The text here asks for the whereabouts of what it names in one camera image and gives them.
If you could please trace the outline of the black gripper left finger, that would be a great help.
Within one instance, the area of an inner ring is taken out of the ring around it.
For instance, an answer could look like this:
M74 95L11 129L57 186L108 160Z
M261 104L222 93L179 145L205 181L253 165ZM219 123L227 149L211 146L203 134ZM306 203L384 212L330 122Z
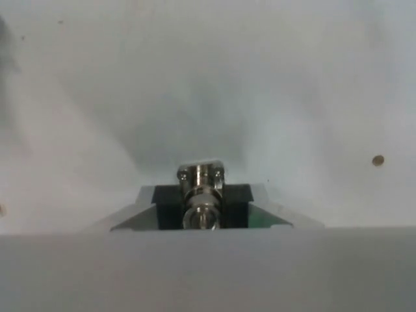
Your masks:
M84 231L163 231L182 229L179 187L145 185L136 200L93 222Z

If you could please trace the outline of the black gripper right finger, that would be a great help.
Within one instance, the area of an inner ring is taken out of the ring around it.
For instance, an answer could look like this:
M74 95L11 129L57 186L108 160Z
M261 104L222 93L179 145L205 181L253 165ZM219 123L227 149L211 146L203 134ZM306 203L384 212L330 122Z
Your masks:
M259 183L226 185L222 217L222 227L228 229L325 227L321 221L272 201L266 187Z

